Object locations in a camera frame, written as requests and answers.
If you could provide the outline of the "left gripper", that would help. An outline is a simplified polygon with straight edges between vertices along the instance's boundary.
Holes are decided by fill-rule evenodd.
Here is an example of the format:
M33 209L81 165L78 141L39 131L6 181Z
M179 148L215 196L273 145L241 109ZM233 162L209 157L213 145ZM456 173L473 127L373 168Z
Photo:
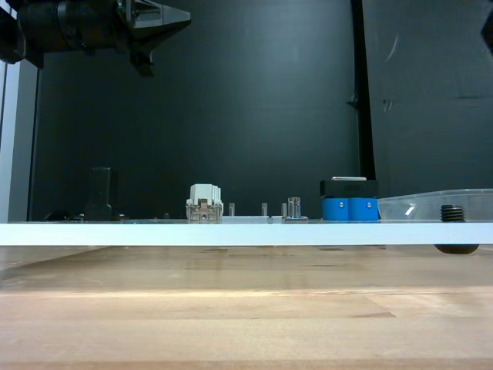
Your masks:
M141 76L151 76L152 52L191 23L191 14L151 1L116 1L114 29L116 49L127 51Z

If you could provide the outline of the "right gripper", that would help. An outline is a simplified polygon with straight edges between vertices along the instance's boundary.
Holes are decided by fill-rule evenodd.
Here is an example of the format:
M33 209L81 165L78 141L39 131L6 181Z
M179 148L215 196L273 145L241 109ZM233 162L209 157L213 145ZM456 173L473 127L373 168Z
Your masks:
M489 15L481 29L481 37L490 53L493 54L493 15Z

